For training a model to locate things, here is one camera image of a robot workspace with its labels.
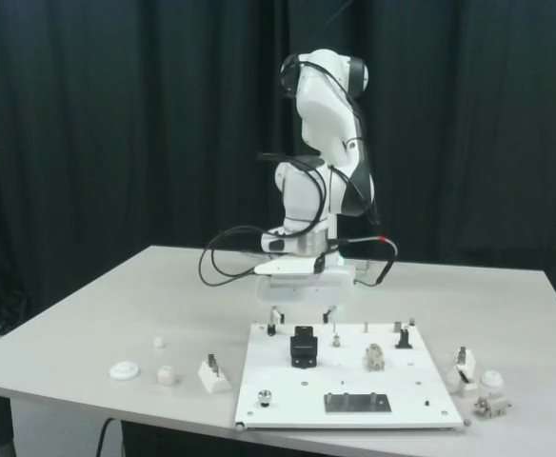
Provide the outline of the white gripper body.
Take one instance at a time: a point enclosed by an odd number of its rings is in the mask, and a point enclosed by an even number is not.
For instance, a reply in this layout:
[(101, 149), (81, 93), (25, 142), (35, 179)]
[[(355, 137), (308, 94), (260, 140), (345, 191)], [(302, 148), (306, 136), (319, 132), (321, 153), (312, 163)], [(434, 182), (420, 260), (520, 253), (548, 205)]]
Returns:
[(256, 298), (270, 306), (341, 306), (351, 301), (354, 268), (327, 268), (319, 274), (260, 276)]

